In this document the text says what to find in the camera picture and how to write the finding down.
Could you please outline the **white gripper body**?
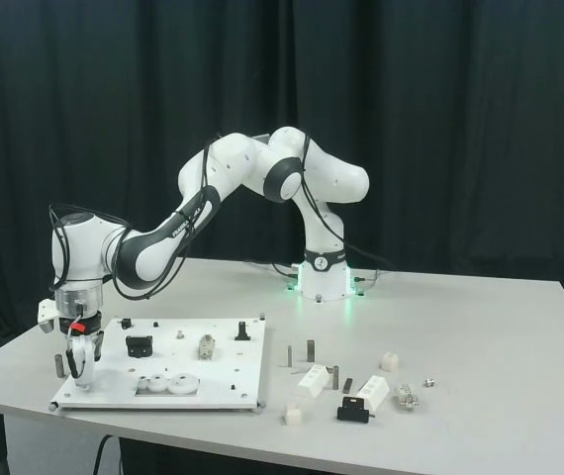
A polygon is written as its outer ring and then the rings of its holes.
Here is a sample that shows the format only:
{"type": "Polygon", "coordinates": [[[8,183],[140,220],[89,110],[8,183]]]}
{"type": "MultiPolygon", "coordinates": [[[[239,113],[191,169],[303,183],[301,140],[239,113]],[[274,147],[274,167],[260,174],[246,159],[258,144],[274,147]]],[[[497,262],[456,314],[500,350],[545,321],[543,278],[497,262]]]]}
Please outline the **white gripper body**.
{"type": "Polygon", "coordinates": [[[70,336],[66,357],[75,385],[87,390],[93,383],[95,369],[95,343],[92,336],[70,336]]]}

